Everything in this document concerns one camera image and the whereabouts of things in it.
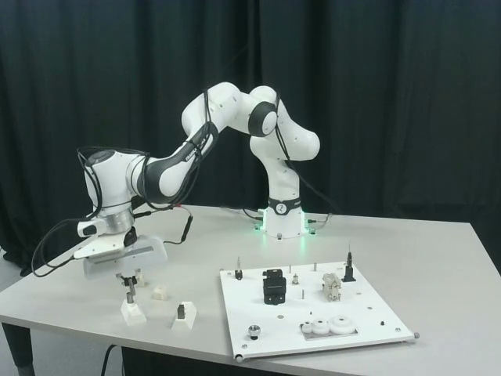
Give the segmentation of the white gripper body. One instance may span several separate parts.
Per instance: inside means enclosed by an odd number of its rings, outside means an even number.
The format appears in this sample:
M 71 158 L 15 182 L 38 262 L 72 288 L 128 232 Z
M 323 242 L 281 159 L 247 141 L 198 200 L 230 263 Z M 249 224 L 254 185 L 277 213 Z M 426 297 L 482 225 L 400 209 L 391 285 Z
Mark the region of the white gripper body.
M 134 276 L 137 269 L 159 266 L 168 260 L 164 242 L 156 236 L 140 235 L 137 241 L 124 247 L 118 236 L 97 237 L 82 248 L 84 274 L 88 279 Z

